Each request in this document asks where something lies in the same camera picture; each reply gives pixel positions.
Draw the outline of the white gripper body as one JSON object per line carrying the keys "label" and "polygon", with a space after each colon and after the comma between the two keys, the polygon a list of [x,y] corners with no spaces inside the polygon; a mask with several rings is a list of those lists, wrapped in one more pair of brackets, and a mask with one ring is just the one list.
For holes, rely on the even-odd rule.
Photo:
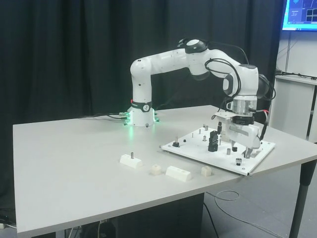
{"label": "white gripper body", "polygon": [[239,125],[231,123],[228,126],[228,137],[232,147],[236,143],[250,150],[260,147],[260,128],[252,124]]}

